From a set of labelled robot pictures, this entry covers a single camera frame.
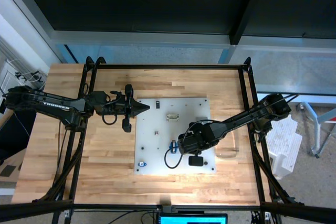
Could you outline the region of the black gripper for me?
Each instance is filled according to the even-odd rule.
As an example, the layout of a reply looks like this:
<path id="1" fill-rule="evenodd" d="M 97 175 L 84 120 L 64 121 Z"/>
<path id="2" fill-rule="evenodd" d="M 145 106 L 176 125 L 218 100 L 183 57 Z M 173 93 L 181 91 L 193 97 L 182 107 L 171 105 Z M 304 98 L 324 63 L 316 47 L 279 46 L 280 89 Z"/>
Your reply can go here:
<path id="1" fill-rule="evenodd" d="M 206 141 L 202 129 L 201 121 L 190 123 L 188 130 L 178 136 L 180 154 L 182 156 L 190 155 L 188 157 L 189 166 L 204 165 L 204 158 L 201 153 L 206 147 Z"/>
<path id="2" fill-rule="evenodd" d="M 138 114 L 143 113 L 150 109 L 149 105 L 138 102 L 137 100 L 132 98 L 133 98 L 133 87 L 131 84 L 127 84 L 125 86 L 125 95 L 121 96 L 116 105 L 117 115 L 123 114 L 125 116 L 125 118 L 122 120 L 122 129 L 125 132 L 131 132 L 132 125 L 130 123 L 130 117 L 132 106 L 135 107 L 135 109 L 132 110 L 132 116 L 137 116 Z"/>

